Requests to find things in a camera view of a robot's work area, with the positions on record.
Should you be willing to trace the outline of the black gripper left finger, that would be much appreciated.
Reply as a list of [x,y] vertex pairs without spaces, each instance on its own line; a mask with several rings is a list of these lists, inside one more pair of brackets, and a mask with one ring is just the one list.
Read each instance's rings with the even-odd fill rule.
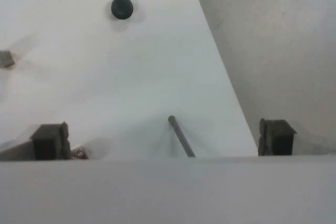
[[36,124],[13,140],[1,144],[2,161],[70,160],[71,148],[66,122]]

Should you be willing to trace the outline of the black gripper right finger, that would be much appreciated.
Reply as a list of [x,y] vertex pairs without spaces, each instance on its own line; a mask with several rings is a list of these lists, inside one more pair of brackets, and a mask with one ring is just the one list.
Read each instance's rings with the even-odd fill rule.
[[335,139],[310,133],[284,119],[259,122],[259,156],[335,155]]

